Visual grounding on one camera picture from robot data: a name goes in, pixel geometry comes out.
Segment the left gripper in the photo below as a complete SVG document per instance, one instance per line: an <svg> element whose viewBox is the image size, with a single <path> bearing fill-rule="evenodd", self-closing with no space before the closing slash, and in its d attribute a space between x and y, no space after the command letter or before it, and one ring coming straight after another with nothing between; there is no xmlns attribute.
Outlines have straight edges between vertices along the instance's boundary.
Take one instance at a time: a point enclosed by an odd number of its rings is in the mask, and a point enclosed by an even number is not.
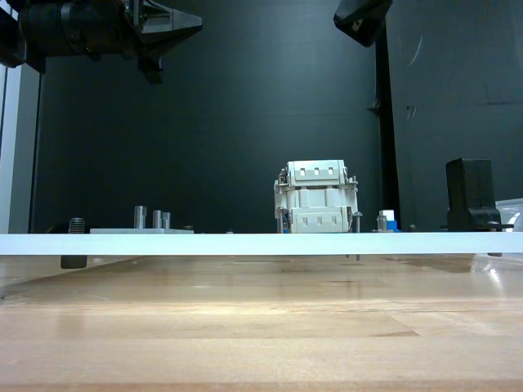
<svg viewBox="0 0 523 392"><path fill-rule="evenodd" d="M175 36L198 33L203 29L201 17L168 8L156 1L124 1L124 13L136 35L138 69L150 84L163 81L160 42L166 33Z"/></svg>

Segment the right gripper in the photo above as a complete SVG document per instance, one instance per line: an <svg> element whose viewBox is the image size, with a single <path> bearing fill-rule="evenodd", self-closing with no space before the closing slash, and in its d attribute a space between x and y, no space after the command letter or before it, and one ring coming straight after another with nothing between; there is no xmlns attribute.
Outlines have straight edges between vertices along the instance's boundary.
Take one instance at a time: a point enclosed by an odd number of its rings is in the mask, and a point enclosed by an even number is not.
<svg viewBox="0 0 523 392"><path fill-rule="evenodd" d="M363 47L371 47L383 31L392 0L340 1L335 27Z"/></svg>

